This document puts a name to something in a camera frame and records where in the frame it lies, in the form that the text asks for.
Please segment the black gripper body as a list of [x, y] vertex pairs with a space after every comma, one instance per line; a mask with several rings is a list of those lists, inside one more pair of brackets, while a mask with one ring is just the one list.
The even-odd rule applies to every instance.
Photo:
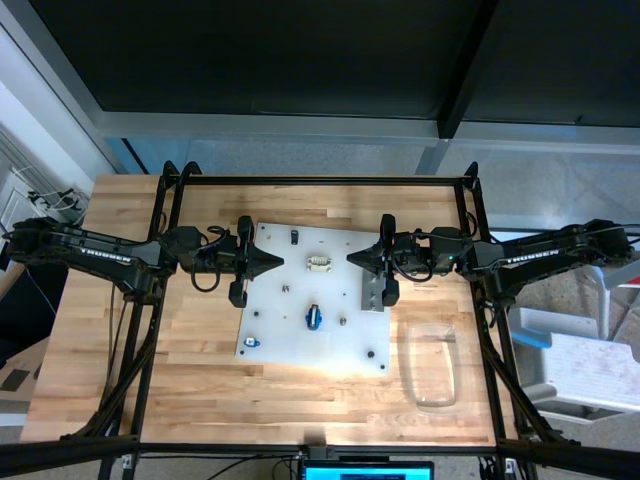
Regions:
[[219, 258], [223, 260], [220, 271], [233, 274], [234, 280], [229, 286], [228, 298], [233, 306], [247, 305], [246, 284], [253, 279], [250, 270], [250, 257], [254, 246], [255, 227], [250, 216], [238, 219], [237, 235], [231, 235], [224, 241], [219, 250]]
[[402, 266], [402, 257], [406, 251], [412, 252], [412, 234], [410, 232], [396, 231], [396, 219], [391, 214], [382, 216], [380, 225], [380, 240], [382, 245], [382, 274], [384, 277], [384, 289], [382, 291], [382, 304], [395, 306], [400, 298], [399, 281], [395, 278], [398, 274], [402, 278], [415, 283], [416, 277], [410, 275]]

